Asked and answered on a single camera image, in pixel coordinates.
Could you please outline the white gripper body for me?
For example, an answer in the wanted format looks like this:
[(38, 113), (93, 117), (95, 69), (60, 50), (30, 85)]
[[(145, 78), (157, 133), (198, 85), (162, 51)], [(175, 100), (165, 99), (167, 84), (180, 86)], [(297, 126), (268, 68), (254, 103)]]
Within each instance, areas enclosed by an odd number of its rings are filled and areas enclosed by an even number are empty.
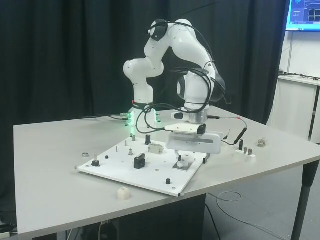
[(166, 141), (166, 148), (175, 151), (219, 154), (221, 152), (221, 144), (221, 132), (206, 132), (204, 134), (171, 132)]

